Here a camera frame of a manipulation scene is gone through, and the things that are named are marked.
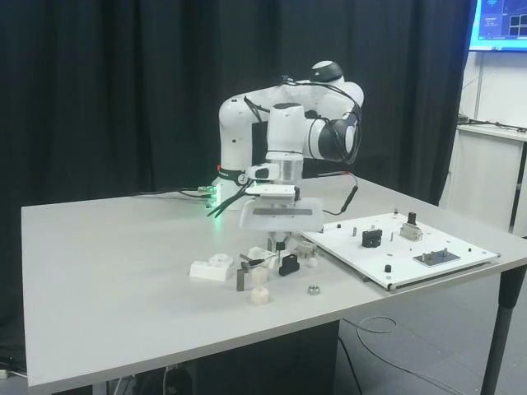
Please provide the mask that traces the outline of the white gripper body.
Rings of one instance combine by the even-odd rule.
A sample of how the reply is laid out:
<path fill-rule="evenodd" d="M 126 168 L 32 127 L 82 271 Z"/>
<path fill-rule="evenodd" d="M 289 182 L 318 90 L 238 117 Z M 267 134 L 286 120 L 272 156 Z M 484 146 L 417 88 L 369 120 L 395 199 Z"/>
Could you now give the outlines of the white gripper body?
<path fill-rule="evenodd" d="M 241 209 L 240 228 L 264 232 L 319 231 L 323 228 L 322 201 L 307 197 L 279 201 L 256 197 Z"/>

